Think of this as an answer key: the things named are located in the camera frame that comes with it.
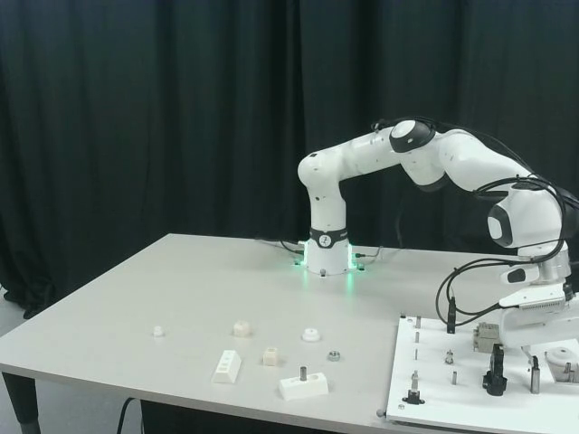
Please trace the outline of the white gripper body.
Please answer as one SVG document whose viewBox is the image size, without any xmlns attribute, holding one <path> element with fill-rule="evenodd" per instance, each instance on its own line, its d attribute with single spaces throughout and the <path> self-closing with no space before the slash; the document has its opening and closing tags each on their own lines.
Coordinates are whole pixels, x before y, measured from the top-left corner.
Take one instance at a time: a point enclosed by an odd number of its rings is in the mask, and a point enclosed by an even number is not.
<svg viewBox="0 0 579 434">
<path fill-rule="evenodd" d="M 557 309 L 507 309 L 500 318 L 499 338 L 507 347 L 578 338 L 578 301 L 565 302 Z"/>
</svg>

